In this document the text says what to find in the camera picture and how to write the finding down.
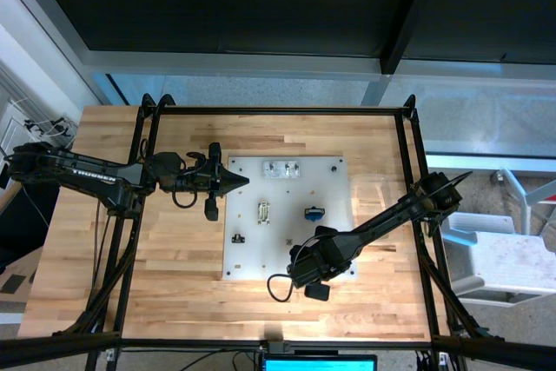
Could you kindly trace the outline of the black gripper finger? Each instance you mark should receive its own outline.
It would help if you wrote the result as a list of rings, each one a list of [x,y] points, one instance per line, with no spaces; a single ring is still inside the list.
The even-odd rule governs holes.
[[[249,184],[249,179],[228,179],[221,181],[221,196],[225,196],[235,189]]]
[[[229,171],[224,164],[221,164],[221,180],[222,181],[248,181],[245,176],[238,175],[232,171]]]

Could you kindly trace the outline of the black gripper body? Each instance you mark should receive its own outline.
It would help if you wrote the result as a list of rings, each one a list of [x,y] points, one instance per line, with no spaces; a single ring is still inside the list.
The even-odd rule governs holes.
[[[216,197],[219,195],[222,171],[221,144],[212,142],[208,146],[208,156],[199,152],[188,152],[186,156],[195,160],[195,164],[186,170],[186,190],[193,195],[187,209],[196,205],[198,194],[208,195],[204,203],[204,214],[209,221],[217,221],[219,209]]]
[[[328,301],[330,295],[330,287],[326,284],[308,284],[304,288],[304,295],[317,301]]]

